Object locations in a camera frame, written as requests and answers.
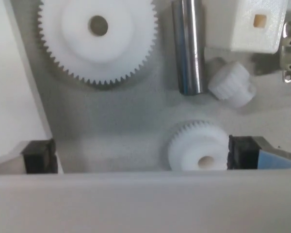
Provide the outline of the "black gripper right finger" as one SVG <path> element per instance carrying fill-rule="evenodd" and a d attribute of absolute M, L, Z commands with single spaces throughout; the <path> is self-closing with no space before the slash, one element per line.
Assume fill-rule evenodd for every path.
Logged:
<path fill-rule="evenodd" d="M 290 169 L 291 153 L 273 147 L 262 136 L 229 136 L 228 170 Z"/>

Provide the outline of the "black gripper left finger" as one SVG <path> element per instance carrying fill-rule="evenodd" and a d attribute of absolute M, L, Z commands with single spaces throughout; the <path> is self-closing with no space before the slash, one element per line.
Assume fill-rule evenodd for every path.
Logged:
<path fill-rule="evenodd" d="M 0 174 L 57 174 L 54 139 L 21 141 L 0 156 Z"/>

